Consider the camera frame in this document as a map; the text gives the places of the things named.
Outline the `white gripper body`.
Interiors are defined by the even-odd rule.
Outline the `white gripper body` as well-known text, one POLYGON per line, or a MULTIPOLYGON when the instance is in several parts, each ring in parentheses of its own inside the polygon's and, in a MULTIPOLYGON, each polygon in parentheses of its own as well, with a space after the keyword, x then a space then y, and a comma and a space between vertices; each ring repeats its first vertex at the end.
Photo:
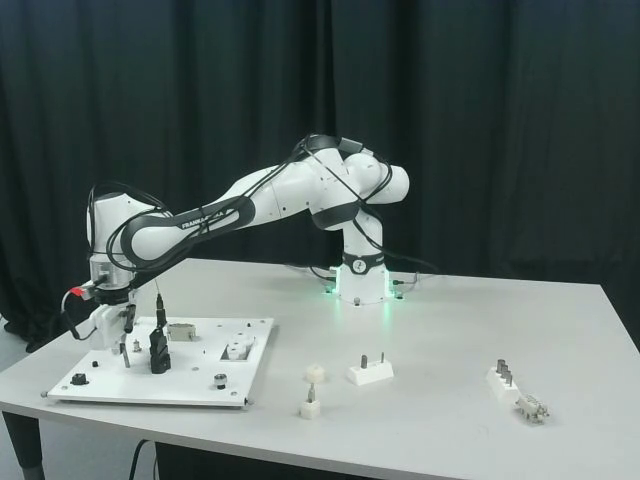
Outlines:
POLYGON ((95 332, 90 336, 91 348, 94 350, 118 350, 123 338, 127 336, 126 305, 101 305, 89 317, 90 326, 95 332))

